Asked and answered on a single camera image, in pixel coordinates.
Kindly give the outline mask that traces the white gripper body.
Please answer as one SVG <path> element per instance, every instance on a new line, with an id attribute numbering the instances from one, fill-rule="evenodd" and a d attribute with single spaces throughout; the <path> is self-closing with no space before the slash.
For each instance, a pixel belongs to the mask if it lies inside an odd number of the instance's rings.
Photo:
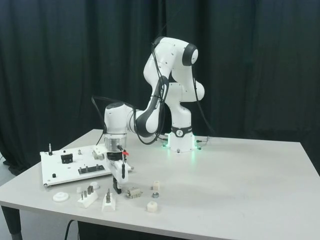
<path id="1" fill-rule="evenodd" d="M 123 160 L 107 160 L 107 167 L 120 185 L 129 181 L 130 166 Z"/>

